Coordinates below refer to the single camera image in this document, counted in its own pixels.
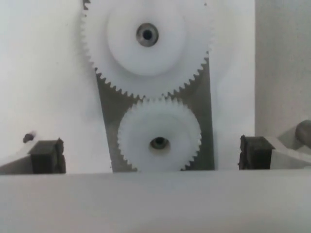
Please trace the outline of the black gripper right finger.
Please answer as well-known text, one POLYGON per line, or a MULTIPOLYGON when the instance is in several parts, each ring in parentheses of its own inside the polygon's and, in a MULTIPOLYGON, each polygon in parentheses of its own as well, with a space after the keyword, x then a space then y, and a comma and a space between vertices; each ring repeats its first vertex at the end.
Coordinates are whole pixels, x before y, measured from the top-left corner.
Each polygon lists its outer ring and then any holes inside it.
POLYGON ((241 136, 240 170, 310 169, 311 156, 275 137, 241 136))

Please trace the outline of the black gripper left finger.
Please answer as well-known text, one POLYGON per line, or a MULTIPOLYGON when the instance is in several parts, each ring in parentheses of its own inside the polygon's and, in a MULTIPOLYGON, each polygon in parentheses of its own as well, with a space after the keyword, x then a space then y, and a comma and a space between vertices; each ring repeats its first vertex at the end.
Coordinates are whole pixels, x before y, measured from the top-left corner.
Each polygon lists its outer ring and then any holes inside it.
POLYGON ((1 174, 65 174, 64 142, 34 140, 17 152, 0 159, 1 174))

